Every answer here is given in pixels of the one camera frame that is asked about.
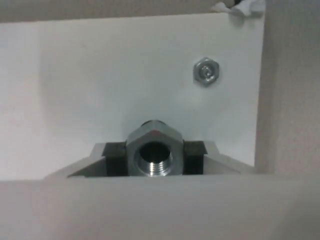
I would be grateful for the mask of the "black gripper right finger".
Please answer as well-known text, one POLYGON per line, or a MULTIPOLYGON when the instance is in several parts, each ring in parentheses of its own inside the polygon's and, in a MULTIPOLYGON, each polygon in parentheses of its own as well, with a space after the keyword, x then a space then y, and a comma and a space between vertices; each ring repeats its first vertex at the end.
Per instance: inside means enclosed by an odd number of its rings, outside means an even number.
POLYGON ((215 143, 201 140, 183 142, 184 175, 240 175, 240 161, 223 155, 215 143))

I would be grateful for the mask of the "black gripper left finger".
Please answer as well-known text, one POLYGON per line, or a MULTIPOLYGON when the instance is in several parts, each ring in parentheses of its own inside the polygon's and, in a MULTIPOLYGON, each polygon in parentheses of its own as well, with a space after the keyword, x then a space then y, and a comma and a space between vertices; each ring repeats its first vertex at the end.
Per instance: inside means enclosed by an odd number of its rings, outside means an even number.
POLYGON ((89 156, 46 176, 47 179, 75 177, 105 178, 127 176, 125 142, 96 143, 89 156))

